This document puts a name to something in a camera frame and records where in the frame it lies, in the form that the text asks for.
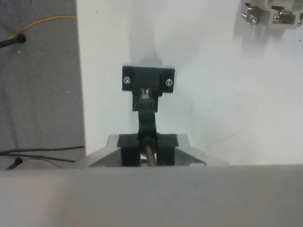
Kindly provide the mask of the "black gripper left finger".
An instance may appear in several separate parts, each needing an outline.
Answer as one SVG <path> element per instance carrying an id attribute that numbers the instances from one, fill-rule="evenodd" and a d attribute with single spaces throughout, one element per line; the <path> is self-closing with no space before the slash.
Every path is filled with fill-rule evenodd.
<path id="1" fill-rule="evenodd" d="M 110 135 L 106 146 L 89 155 L 89 166 L 140 166 L 140 143 L 137 134 Z"/>

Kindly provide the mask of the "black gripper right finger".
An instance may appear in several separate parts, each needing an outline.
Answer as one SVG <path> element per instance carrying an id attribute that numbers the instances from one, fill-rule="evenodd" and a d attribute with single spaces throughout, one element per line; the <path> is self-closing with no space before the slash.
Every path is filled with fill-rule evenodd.
<path id="1" fill-rule="evenodd" d="M 157 165 L 158 166 L 190 166 L 206 162 L 190 154 L 192 147 L 186 134 L 159 134 L 157 135 Z"/>

